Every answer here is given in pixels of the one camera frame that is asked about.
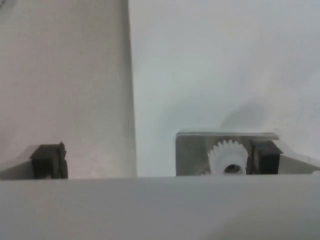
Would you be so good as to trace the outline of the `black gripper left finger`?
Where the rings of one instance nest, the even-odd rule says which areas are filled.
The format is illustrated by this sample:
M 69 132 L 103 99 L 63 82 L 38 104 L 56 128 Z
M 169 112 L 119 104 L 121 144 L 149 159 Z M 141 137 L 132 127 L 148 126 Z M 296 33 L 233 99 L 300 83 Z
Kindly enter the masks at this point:
M 57 144 L 28 146 L 16 158 L 0 163 L 2 180 L 67 179 L 66 146 Z

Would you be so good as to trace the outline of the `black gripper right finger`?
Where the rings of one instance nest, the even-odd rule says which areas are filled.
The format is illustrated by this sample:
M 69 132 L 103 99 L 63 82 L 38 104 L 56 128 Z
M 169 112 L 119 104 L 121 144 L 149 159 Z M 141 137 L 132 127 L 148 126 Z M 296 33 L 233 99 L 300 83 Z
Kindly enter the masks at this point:
M 320 161 L 295 152 L 282 140 L 251 140 L 248 175 L 299 175 L 320 172 Z

